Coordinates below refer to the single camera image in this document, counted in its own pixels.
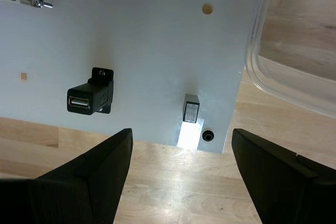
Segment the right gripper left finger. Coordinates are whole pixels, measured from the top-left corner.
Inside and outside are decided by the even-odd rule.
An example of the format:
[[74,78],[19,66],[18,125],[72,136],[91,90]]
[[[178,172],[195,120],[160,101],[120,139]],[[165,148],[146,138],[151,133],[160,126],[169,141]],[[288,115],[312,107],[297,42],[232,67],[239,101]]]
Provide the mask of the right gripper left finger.
[[123,129],[35,179],[1,179],[1,223],[113,223],[132,149]]

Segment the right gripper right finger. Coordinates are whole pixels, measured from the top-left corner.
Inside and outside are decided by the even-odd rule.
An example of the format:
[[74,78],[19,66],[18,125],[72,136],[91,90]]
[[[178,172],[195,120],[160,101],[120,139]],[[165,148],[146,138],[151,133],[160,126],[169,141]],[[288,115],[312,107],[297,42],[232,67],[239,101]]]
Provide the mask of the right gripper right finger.
[[232,149],[262,223],[335,223],[335,169],[243,129]]

